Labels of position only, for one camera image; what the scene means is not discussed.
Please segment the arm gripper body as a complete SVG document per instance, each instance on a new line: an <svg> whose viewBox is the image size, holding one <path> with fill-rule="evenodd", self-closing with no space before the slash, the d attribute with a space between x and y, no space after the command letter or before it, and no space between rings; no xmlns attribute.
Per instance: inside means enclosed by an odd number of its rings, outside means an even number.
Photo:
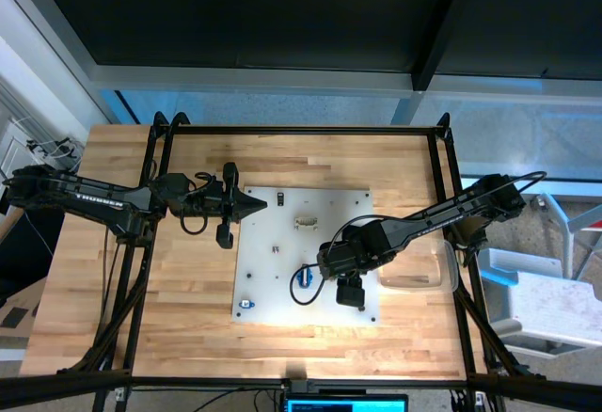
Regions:
<svg viewBox="0 0 602 412"><path fill-rule="evenodd" d="M233 162L227 162L223 166L222 179L216 182L216 190L219 193L218 210L221 223L216 228L216 241L223 249L232 249L233 234L230 225L236 220L235 205L236 192L238 191L239 171Z"/></svg>
<svg viewBox="0 0 602 412"><path fill-rule="evenodd" d="M337 279L336 302L354 309L365 307L365 290L360 275Z"/></svg>

